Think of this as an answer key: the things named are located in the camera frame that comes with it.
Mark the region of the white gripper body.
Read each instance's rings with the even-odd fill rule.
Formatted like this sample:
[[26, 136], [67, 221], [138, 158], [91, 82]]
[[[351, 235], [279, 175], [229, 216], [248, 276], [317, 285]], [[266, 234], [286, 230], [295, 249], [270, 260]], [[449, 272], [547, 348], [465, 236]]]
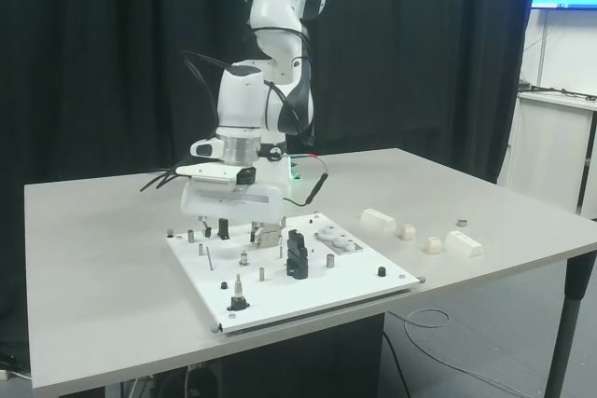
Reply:
[[181, 198], [181, 211], [195, 217], [272, 224], [283, 218], [283, 193], [276, 185], [260, 183], [224, 191], [199, 188], [188, 182]]

